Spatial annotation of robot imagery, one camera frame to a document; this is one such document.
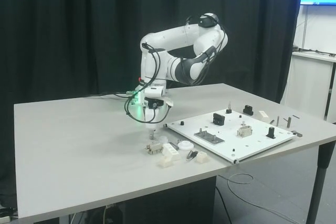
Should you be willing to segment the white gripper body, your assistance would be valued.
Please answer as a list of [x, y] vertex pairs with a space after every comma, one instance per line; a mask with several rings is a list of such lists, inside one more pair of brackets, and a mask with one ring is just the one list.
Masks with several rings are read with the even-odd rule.
[[146, 107], [144, 110], [145, 126], [149, 130], [156, 130], [156, 128], [166, 119], [171, 107], [160, 106], [156, 109]]

